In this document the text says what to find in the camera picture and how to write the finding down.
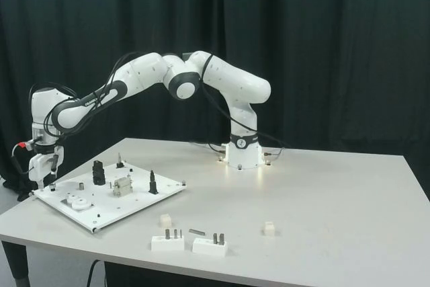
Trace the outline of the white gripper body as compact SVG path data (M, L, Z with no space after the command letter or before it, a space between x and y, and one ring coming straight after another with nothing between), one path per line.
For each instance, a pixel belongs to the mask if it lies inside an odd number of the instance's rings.
M43 180L52 167L60 167L64 161L64 147L55 146L52 151L37 153L30 159L28 177L30 181Z

